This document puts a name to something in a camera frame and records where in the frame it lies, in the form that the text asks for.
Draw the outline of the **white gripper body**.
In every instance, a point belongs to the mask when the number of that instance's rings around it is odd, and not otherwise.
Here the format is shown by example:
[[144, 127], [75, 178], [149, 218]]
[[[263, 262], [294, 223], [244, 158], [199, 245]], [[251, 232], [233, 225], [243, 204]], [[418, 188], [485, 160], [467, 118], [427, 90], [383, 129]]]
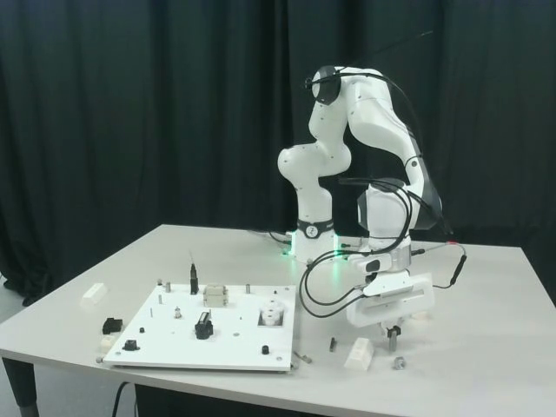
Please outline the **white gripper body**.
[[396, 324], [401, 318], [434, 306], [430, 273], [379, 273], [357, 295], [362, 298], [347, 307], [347, 321], [356, 328]]

